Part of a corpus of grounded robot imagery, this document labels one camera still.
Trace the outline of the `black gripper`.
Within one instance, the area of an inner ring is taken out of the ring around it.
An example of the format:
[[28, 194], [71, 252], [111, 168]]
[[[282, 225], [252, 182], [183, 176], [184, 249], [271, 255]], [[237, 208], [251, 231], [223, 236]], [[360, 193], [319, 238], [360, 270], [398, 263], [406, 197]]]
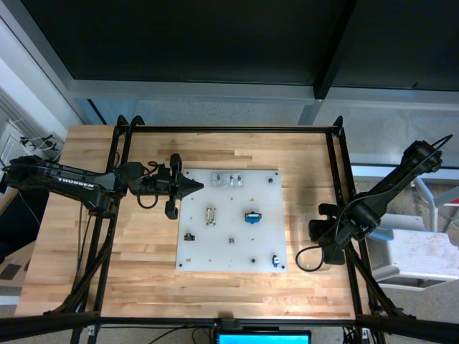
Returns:
[[[160, 196], [168, 196], [169, 200], [165, 205], [165, 215], [168, 219], [178, 218], [178, 209], [176, 200], [179, 195], [179, 177], [182, 170], [182, 160], [178, 153], [172, 154], [169, 161], [169, 167], [164, 164], [158, 166], [156, 173], [156, 181], [154, 184], [154, 195], [156, 198]], [[200, 191], [204, 188], [204, 184], [194, 179], [190, 179], [188, 173], [181, 175], [181, 197]]]
[[326, 224], [324, 220], [309, 221], [310, 239], [312, 242], [318, 241], [322, 246], [323, 262], [326, 264], [341, 266], [346, 262], [346, 234], [341, 234], [341, 231], [345, 227], [345, 218], [350, 214], [350, 208], [350, 204], [342, 208], [333, 204], [320, 204], [319, 214], [327, 217]]

